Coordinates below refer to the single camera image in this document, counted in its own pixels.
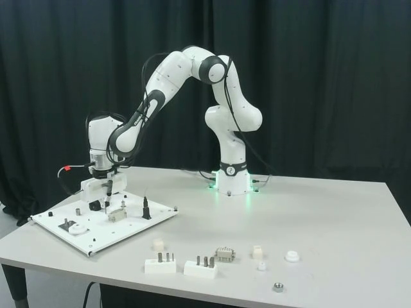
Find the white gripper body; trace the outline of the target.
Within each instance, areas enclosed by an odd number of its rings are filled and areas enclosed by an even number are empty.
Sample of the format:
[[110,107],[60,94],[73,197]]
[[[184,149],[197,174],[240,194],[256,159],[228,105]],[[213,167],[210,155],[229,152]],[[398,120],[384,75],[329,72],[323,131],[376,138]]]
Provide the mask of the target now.
[[120,193],[125,190],[125,176],[114,175],[112,178],[90,178],[81,182],[80,199],[86,203],[103,199],[107,196],[109,181],[112,181],[111,193]]

